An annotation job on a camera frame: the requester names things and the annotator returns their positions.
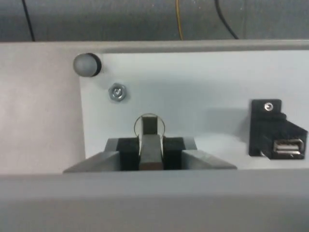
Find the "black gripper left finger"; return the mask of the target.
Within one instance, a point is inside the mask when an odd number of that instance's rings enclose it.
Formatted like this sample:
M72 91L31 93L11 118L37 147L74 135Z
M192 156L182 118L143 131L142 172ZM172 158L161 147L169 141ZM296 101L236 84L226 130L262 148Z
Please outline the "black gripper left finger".
M139 169L139 139L110 138L105 149L67 169L64 173L97 173L137 171Z

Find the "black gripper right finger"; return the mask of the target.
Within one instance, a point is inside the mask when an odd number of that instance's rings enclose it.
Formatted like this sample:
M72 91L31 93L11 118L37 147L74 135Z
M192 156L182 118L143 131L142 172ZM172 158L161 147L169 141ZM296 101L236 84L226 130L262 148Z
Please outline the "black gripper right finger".
M163 137L165 170L235 170L236 165L199 150L192 137Z

